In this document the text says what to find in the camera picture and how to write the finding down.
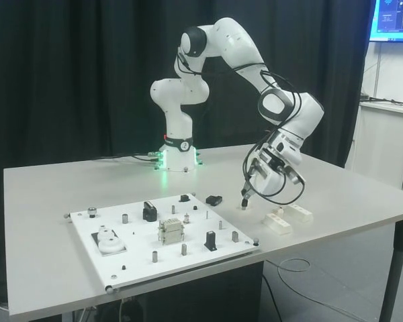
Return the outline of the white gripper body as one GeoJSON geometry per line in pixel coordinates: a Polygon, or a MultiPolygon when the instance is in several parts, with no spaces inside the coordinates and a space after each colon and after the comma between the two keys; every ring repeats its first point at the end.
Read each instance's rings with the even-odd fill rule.
{"type": "Polygon", "coordinates": [[[271,198],[284,188],[284,175],[273,170],[266,162],[258,158],[251,160],[249,168],[250,183],[259,195],[271,198]]]}

